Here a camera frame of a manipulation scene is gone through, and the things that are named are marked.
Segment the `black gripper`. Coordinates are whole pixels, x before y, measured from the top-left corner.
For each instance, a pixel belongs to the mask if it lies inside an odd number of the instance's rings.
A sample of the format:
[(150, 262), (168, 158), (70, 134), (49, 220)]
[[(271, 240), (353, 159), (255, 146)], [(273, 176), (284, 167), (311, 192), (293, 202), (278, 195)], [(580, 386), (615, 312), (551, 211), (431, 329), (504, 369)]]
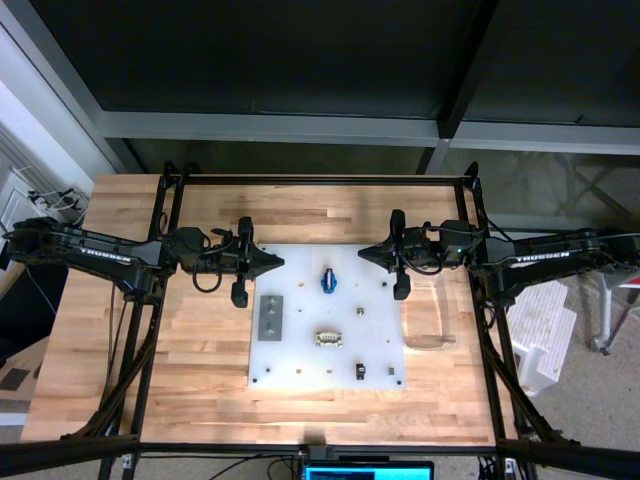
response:
[(248, 305), (246, 281), (249, 279), (251, 260), (253, 261), (251, 263), (252, 279), (284, 265), (283, 258), (252, 244), (253, 234), (251, 218), (241, 217), (238, 221), (237, 234), (234, 235), (232, 231), (225, 232), (223, 241), (218, 247), (219, 252), (216, 254), (220, 273), (236, 276), (236, 280), (231, 285), (231, 301), (234, 306)]
[(395, 300), (406, 300), (411, 293), (411, 278), (407, 269), (422, 276), (436, 276), (443, 270), (443, 263), (435, 244), (426, 235), (423, 227), (406, 227), (406, 216), (402, 210), (391, 213), (391, 237), (358, 251), (358, 257), (394, 272)]

